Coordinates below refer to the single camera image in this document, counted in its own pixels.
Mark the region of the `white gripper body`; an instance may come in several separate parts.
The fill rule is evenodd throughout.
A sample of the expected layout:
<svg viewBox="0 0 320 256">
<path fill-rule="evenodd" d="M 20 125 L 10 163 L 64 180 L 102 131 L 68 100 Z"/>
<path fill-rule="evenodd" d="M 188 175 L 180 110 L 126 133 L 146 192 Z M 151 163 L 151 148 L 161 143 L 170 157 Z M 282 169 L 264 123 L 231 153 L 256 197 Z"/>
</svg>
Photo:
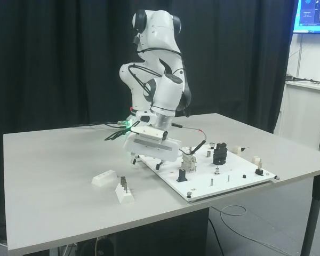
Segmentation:
<svg viewBox="0 0 320 256">
<path fill-rule="evenodd" d="M 168 138 L 166 140 L 151 139 L 136 133 L 130 133 L 123 148 L 135 155 L 144 155 L 163 161 L 174 162 L 179 156 L 182 146 L 180 140 Z"/>
</svg>

